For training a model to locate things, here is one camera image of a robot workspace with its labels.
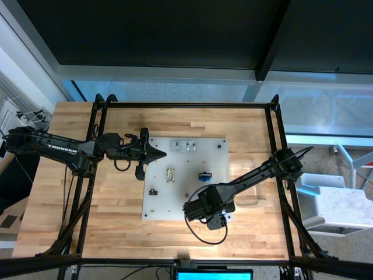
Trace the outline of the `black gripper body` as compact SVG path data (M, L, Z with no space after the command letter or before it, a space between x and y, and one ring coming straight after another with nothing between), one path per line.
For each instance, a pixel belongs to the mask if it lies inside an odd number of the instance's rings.
M145 179L144 165L146 163L146 149L149 143L149 130L148 128L142 128L140 130L140 137L136 141L133 148L130 151L130 160L136 161L138 165L135 169L135 177L139 181Z
M206 219L205 224L209 230L219 230L227 225L224 215L214 215Z

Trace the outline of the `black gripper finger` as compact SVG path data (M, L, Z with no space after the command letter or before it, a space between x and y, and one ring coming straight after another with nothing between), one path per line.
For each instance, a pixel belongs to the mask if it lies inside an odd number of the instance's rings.
M166 156L166 153L150 153L149 155L147 155L147 164L149 165L151 162L162 159Z
M151 146L150 143L147 143L147 154L148 155L166 155L165 152L157 148L154 148L153 146Z

